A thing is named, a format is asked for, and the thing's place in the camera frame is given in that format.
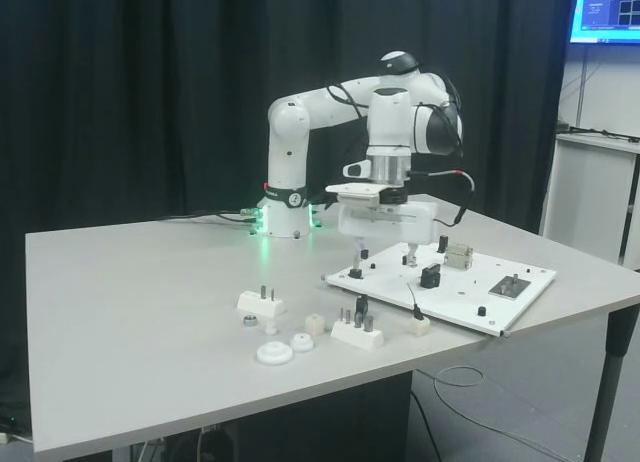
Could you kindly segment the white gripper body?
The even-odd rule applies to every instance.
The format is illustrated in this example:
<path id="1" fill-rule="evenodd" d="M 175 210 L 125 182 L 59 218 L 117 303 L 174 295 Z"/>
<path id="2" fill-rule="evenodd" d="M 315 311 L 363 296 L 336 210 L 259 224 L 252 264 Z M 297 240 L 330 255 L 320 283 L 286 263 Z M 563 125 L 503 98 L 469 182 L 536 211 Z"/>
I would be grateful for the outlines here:
<path id="1" fill-rule="evenodd" d="M 437 215 L 438 205 L 433 202 L 409 201 L 378 207 L 342 205 L 338 230 L 355 238 L 424 245 L 438 237 L 434 222 Z"/>

